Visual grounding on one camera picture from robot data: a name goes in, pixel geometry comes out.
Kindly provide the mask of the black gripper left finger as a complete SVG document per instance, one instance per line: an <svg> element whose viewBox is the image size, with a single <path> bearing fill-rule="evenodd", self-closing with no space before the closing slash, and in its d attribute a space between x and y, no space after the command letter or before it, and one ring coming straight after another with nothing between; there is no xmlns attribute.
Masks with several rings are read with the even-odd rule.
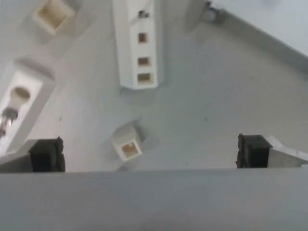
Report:
<svg viewBox="0 0 308 231"><path fill-rule="evenodd" d="M65 172L64 142L56 139L27 140L0 158L1 173Z"/></svg>

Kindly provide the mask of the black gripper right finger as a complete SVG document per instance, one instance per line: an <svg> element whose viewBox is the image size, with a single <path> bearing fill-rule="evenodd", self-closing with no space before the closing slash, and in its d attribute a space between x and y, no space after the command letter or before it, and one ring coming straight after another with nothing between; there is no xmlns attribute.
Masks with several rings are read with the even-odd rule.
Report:
<svg viewBox="0 0 308 231"><path fill-rule="evenodd" d="M308 166L308 154L284 146L273 136L238 136L237 168L297 168Z"/></svg>

